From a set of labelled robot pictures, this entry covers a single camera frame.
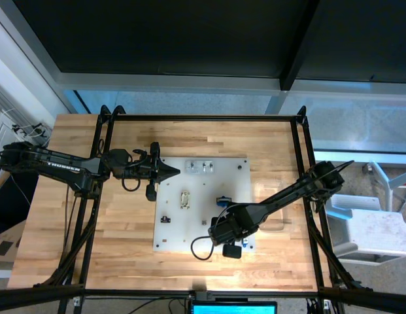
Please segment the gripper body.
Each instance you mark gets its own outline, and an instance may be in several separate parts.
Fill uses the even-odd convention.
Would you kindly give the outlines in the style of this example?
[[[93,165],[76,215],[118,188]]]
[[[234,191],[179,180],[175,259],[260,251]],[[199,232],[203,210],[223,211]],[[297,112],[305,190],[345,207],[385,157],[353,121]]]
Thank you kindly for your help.
[[[235,217],[220,219],[209,228],[209,237],[216,247],[222,245],[222,256],[226,258],[240,258],[242,247],[236,246],[236,241],[241,241],[252,234],[252,229],[242,225]]]
[[[145,196],[147,200],[156,200],[156,183],[158,178],[158,169],[160,162],[160,144],[153,142],[150,144],[150,152],[141,154],[138,165],[135,166],[136,179],[139,181],[147,180]]]

